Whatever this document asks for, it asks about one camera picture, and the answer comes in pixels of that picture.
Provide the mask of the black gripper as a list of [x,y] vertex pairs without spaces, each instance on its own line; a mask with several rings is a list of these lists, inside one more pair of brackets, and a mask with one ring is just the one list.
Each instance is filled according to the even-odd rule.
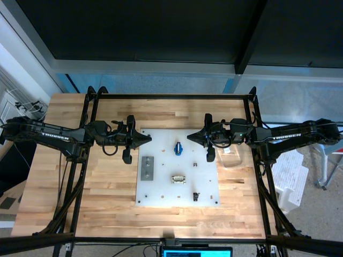
[[229,138],[228,130],[223,127],[225,120],[222,120],[222,122],[213,122],[212,115],[205,114],[204,122],[205,126],[200,131],[189,134],[187,138],[201,145],[203,148],[207,148],[206,160],[207,162],[213,162],[215,159],[214,148],[228,148],[231,145],[231,139]]
[[[124,122],[119,122],[112,120],[111,123],[117,125],[117,129],[111,134],[111,137],[115,143],[115,146],[124,146],[122,160],[125,164],[132,163],[131,150],[139,148],[141,145],[149,143],[152,141],[152,137],[148,131],[144,128],[140,130],[135,130],[136,120],[133,115],[128,115],[126,119],[126,124]],[[133,132],[135,131],[135,139],[138,141],[133,141]]]

